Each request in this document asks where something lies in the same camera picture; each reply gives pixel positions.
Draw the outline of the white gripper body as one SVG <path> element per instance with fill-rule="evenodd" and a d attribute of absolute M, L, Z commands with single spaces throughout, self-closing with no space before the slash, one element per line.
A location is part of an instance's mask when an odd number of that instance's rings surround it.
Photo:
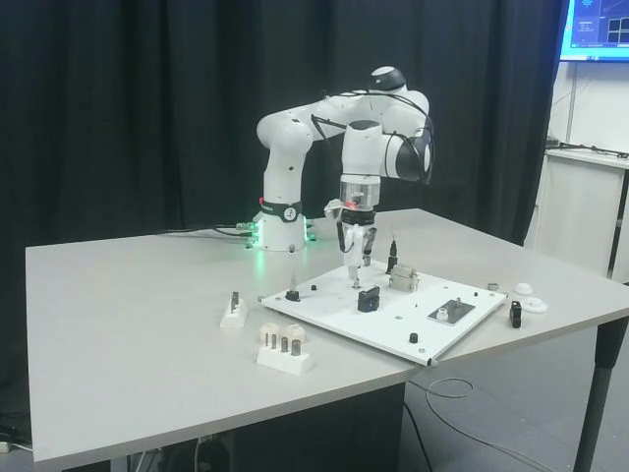
<path fill-rule="evenodd" d="M 358 224 L 348 226 L 345 233 L 344 265 L 358 268 L 363 262 L 366 228 Z"/>

